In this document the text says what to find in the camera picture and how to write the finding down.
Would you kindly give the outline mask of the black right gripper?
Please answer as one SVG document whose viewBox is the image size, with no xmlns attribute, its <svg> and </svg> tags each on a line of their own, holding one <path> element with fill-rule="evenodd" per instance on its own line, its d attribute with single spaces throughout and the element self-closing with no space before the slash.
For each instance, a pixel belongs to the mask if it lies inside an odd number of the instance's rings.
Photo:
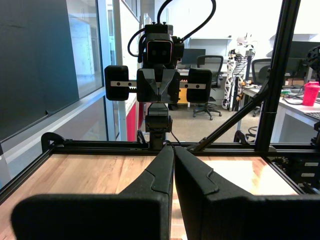
<svg viewBox="0 0 320 240">
<path fill-rule="evenodd" d="M 184 88 L 189 103 L 202 104 L 209 101 L 213 73 L 209 69 L 191 68 L 183 82 L 177 69 L 140 68 L 136 80 L 130 80 L 127 66 L 109 65 L 104 69 L 104 77 L 110 101 L 126 101 L 129 93 L 136 93 L 138 102 L 176 104 L 179 90 Z"/>
</svg>

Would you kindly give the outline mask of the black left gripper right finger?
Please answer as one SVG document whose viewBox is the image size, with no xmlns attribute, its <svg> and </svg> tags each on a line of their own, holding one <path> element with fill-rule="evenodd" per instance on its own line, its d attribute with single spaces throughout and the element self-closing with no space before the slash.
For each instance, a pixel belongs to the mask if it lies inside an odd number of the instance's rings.
<svg viewBox="0 0 320 240">
<path fill-rule="evenodd" d="M 317 240 L 320 197 L 253 195 L 182 147 L 175 186 L 190 240 Z"/>
</svg>

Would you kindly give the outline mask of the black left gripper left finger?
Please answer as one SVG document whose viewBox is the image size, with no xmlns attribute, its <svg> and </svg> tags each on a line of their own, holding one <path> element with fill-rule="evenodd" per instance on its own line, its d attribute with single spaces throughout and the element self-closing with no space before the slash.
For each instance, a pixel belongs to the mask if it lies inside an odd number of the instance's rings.
<svg viewBox="0 0 320 240">
<path fill-rule="evenodd" d="M 118 194 L 38 194 L 11 213 L 18 240 L 168 240 L 174 150 L 165 146 Z"/>
</svg>

